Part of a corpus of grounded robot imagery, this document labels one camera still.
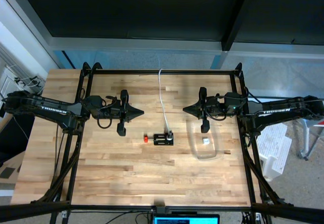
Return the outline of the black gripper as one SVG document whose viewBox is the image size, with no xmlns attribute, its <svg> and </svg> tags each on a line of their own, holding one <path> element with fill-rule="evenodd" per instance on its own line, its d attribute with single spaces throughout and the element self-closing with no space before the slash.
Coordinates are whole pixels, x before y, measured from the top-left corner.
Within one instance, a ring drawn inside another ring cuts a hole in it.
<svg viewBox="0 0 324 224">
<path fill-rule="evenodd" d="M 119 136 L 126 135 L 125 121 L 129 122 L 139 116 L 144 115 L 143 110 L 132 107 L 128 104 L 128 102 L 129 94 L 127 90 L 121 90 L 120 99 L 117 99 L 116 102 L 114 102 L 110 107 L 111 118 L 119 119 L 116 130 Z"/>
<path fill-rule="evenodd" d="M 207 96 L 207 89 L 200 87 L 198 96 L 199 101 L 193 105 L 184 107 L 183 111 L 197 119 L 202 119 L 202 125 L 200 127 L 201 133 L 208 133 L 210 129 L 210 121 L 208 118 L 216 122 L 220 121 L 220 102 L 218 101 L 220 94 L 217 93 L 215 96 Z"/>
</svg>

